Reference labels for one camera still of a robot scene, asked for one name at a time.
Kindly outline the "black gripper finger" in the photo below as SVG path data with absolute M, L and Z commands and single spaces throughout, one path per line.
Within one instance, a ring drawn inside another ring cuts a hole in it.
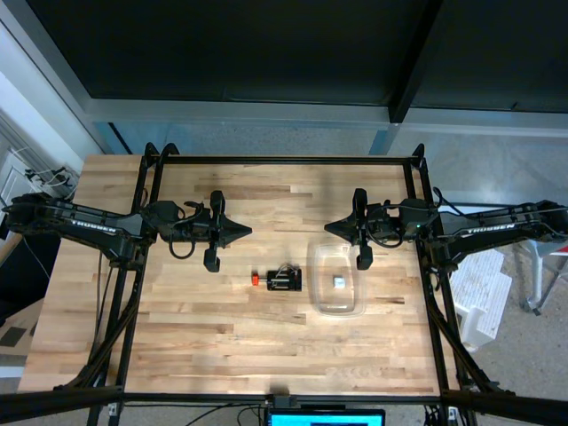
M 252 234 L 251 230 L 248 231 L 222 231 L 220 233 L 220 246 L 222 248 L 227 247 L 231 243 L 237 241 L 238 239 L 244 238 Z
M 324 225 L 325 230 L 352 228 L 355 226 L 355 212 L 352 211 L 349 216 L 339 219 L 337 221 L 328 223 Z
M 232 221 L 225 213 L 220 217 L 220 226 L 225 231 L 251 231 L 250 227 Z
M 355 232 L 350 230 L 341 230 L 341 229 L 327 229 L 327 233 L 331 233 L 332 235 L 347 241 L 351 246 L 355 245 Z

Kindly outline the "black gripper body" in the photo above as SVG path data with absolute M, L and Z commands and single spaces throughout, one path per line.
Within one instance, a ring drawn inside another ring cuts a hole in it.
M 355 212 L 355 246 L 359 248 L 356 258 L 358 270 L 368 270 L 374 261 L 369 242 L 384 249 L 395 249 L 402 244 L 402 236 L 394 217 L 380 203 L 369 204 L 367 191 L 357 188 L 352 200 Z
M 213 191 L 209 197 L 209 208 L 196 201 L 185 201 L 184 205 L 193 209 L 191 216 L 179 218 L 171 228 L 168 245 L 171 255 L 176 259 L 186 260 L 195 251 L 198 242 L 205 242 L 209 247 L 204 252 L 203 264 L 208 272 L 218 272 L 220 259 L 217 249 L 220 247 L 220 217 L 225 213 L 225 197 L 221 191 Z M 175 242 L 189 242 L 190 251 L 186 255 L 175 252 Z

